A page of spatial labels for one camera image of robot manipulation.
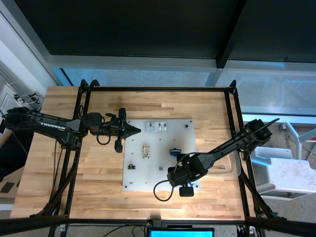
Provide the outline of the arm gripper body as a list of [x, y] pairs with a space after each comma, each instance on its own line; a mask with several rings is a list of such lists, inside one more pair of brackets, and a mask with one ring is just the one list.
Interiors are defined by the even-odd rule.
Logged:
[[194, 183], [205, 175], [206, 171], [195, 174], [189, 169], [175, 169], [168, 173], [167, 178], [173, 188], [180, 187], [180, 197], [193, 197], [194, 188], [191, 186], [191, 183]]
[[106, 113], [106, 117], [109, 117], [109, 121], [102, 119], [101, 125], [98, 127], [98, 136], [108, 136], [108, 140], [105, 143], [102, 143], [98, 140], [98, 144], [105, 146], [110, 143], [111, 137], [117, 137], [114, 145], [114, 149], [117, 153], [122, 153], [122, 138], [125, 131], [125, 122], [126, 122], [126, 110], [125, 108], [120, 108], [118, 111], [118, 116], [111, 113]]

